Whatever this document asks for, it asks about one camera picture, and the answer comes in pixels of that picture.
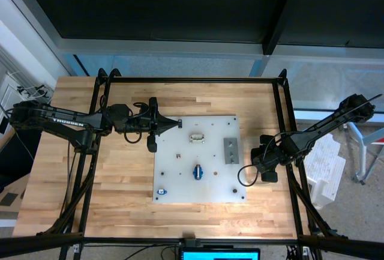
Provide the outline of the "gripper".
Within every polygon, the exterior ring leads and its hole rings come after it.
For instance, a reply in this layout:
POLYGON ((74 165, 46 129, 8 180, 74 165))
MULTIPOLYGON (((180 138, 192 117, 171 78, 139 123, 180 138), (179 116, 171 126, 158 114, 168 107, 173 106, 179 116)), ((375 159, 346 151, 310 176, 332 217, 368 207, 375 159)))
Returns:
POLYGON ((156 97, 151 97, 149 103, 135 102, 134 107, 139 108, 139 113, 130 118, 130 132, 138 133, 139 138, 134 143, 141 140, 142 133, 148 133, 147 148, 149 152, 157 151, 155 134, 158 127, 158 135, 178 126, 178 121, 158 114, 158 102, 156 97))
POLYGON ((261 135, 259 147, 251 150, 251 164, 261 174, 262 182, 278 181, 275 168, 279 164, 279 152, 275 138, 269 135, 261 135))

